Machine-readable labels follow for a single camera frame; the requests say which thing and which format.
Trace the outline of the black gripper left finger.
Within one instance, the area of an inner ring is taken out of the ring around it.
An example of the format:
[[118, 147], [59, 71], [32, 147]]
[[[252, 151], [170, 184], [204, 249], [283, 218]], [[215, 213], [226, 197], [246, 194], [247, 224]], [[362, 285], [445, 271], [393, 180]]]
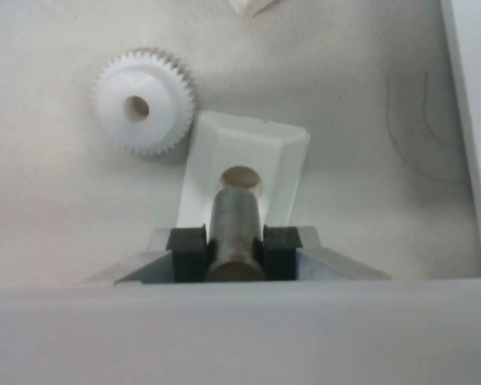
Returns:
[[146, 249], [86, 278], [86, 286], [202, 282], [207, 269], [206, 228], [157, 229]]

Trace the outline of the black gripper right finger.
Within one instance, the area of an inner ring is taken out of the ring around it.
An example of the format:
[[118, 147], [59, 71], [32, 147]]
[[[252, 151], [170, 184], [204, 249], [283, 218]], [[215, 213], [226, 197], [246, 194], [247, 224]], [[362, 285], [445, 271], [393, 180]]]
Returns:
[[391, 276], [325, 247], [313, 226], [264, 227], [269, 281], [387, 281]]

